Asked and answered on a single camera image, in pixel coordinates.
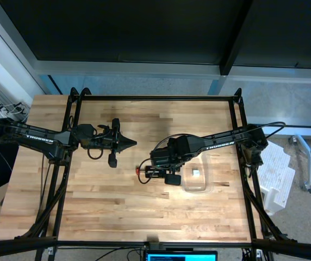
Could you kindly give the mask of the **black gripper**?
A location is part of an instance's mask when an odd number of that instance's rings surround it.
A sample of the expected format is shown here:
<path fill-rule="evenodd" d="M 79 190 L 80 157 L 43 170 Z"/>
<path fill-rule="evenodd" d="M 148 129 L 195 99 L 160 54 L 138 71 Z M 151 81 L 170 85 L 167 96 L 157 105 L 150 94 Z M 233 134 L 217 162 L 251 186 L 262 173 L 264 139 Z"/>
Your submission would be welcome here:
<path fill-rule="evenodd" d="M 180 167 L 172 167 L 166 171 L 164 182 L 167 185 L 181 185 Z"/>
<path fill-rule="evenodd" d="M 111 168 L 116 168 L 116 153 L 118 145 L 119 153 L 121 153 L 128 148 L 136 146 L 137 142 L 123 136 L 122 133 L 120 133 L 120 120 L 118 118 L 114 118 L 112 120 L 111 127 L 106 125 L 98 125 L 97 127 L 103 129 L 103 132 L 97 135 L 98 149 L 101 151 L 97 159 L 100 159 L 102 157 L 105 150 L 109 150 L 110 154 L 108 155 L 108 165 Z"/>

